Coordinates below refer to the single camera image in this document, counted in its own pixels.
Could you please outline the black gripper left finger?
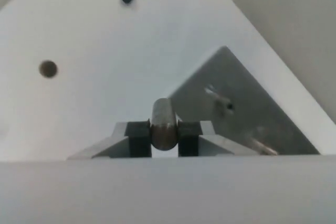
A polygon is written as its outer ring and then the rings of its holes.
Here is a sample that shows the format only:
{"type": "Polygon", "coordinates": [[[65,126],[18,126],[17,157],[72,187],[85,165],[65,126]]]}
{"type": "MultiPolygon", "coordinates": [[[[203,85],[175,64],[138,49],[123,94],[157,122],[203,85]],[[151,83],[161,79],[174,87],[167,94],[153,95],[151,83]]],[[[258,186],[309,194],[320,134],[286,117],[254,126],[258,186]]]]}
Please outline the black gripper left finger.
{"type": "Polygon", "coordinates": [[[69,159],[151,157],[149,121],[118,122],[111,136],[79,151],[69,159]]]}

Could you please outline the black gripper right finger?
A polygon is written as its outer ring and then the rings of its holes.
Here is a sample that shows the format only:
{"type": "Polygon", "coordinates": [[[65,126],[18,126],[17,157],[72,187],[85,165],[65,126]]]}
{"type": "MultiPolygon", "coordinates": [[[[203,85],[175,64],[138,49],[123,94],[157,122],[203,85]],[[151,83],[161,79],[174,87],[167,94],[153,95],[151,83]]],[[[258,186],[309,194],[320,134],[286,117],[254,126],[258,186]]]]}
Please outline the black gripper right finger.
{"type": "Polygon", "coordinates": [[[256,156],[258,152],[216,134],[211,121],[178,122],[179,157],[256,156]]]}

